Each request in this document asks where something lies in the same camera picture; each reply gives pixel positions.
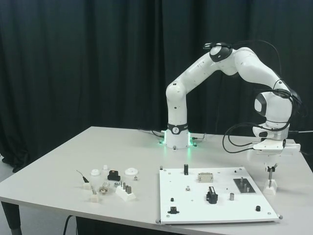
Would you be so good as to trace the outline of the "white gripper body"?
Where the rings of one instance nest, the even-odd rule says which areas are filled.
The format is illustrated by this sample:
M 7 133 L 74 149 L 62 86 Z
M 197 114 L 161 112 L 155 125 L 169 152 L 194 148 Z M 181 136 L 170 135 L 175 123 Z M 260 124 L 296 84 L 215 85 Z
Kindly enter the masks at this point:
M 287 143 L 258 143 L 253 145 L 247 153 L 247 159 L 254 163 L 279 163 L 285 156 L 296 155 L 300 151 L 300 144 Z

